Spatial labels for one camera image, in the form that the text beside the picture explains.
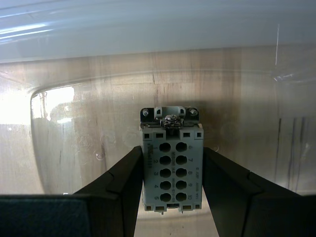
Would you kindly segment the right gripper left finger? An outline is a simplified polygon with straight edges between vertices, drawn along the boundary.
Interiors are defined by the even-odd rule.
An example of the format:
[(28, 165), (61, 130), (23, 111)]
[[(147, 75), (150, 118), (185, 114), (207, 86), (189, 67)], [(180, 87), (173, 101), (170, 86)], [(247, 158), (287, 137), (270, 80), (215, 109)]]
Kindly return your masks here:
[(2, 195), (3, 237), (131, 237), (143, 185), (143, 153), (119, 162), (71, 195)]

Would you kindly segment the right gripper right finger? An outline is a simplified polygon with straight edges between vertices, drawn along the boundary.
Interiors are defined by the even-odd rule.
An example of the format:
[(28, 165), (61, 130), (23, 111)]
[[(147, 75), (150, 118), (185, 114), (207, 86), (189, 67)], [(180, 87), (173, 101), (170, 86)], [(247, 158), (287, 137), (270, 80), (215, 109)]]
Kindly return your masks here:
[(316, 197), (301, 196), (213, 151), (202, 185), (221, 237), (314, 237)]

